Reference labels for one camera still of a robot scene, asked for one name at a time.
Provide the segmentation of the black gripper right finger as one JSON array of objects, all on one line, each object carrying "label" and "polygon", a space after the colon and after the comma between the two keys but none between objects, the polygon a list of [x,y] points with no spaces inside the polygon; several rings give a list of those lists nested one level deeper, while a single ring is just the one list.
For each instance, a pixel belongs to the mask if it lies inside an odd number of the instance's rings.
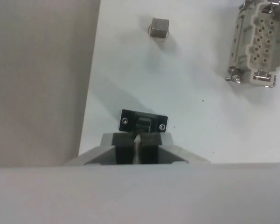
[{"label": "black gripper right finger", "polygon": [[143,133],[139,160],[142,164],[210,163],[209,160],[175,145],[170,133]]}]

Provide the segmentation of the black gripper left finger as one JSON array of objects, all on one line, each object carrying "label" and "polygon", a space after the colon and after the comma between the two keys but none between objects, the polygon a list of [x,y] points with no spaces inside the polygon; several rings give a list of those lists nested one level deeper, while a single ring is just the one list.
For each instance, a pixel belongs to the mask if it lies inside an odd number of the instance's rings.
[{"label": "black gripper left finger", "polygon": [[83,165],[132,164],[134,156],[133,133],[105,133],[100,144],[78,157]]}]

